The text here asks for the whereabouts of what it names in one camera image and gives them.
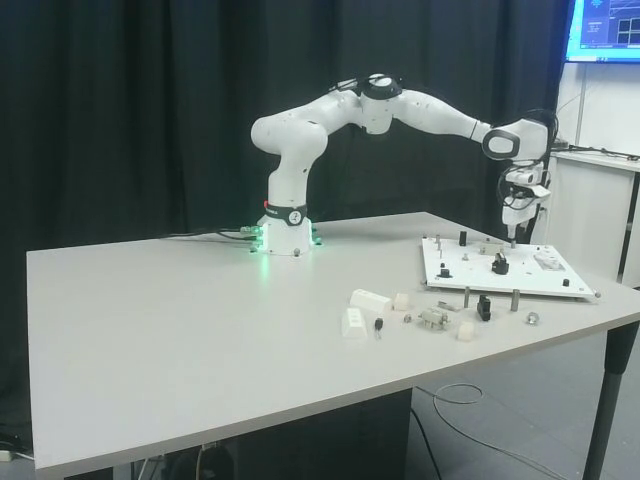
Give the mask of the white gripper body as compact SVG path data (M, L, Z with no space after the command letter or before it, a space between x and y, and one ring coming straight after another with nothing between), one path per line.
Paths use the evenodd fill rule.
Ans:
M517 226L535 217L539 200L536 197L507 196L502 200L502 223Z

